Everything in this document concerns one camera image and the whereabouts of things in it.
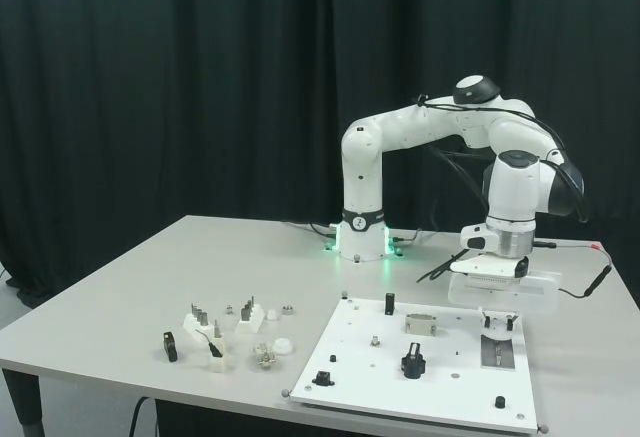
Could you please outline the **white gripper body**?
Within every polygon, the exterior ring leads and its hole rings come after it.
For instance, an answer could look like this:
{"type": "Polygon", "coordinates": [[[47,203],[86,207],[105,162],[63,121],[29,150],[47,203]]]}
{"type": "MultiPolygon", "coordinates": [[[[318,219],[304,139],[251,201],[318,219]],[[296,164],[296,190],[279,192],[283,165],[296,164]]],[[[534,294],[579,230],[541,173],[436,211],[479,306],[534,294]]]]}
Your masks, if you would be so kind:
{"type": "Polygon", "coordinates": [[[557,309],[559,274],[531,272],[519,279],[491,279],[453,273],[448,299],[458,306],[512,313],[551,313],[557,309]]]}

